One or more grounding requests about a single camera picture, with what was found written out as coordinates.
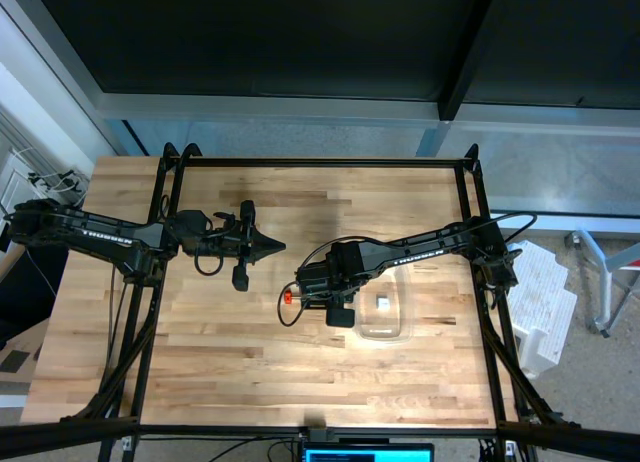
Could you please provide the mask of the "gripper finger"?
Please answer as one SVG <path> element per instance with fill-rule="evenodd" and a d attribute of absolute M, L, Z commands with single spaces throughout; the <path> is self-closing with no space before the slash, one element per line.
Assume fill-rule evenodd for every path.
<path fill-rule="evenodd" d="M 286 250 L 285 245 L 281 246 L 268 246 L 268 247 L 256 247 L 252 250 L 252 264 L 255 265 L 257 262 L 265 259 L 268 256 L 275 255 L 277 253 L 283 252 Z"/>
<path fill-rule="evenodd" d="M 256 247 L 285 247 L 286 244 L 262 234 L 256 227 L 253 228 L 253 245 Z"/>

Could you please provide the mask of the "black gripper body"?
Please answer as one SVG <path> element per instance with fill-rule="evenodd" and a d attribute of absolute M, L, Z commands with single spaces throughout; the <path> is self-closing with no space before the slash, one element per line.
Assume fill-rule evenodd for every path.
<path fill-rule="evenodd" d="M 243 201 L 238 217 L 224 212 L 215 212 L 213 217 L 222 220 L 223 224 L 221 227 L 209 230 L 202 238 L 202 256 L 217 257 L 219 264 L 214 271 L 202 272 L 202 274 L 217 275 L 225 259 L 234 258 L 237 264 L 232 271 L 232 285 L 237 291 L 247 291 L 249 288 L 247 265 L 250 262 L 256 218 L 254 202 Z"/>
<path fill-rule="evenodd" d="M 326 325 L 337 328 L 353 328 L 355 326 L 353 301 L 353 295 L 333 296 L 326 306 Z"/>

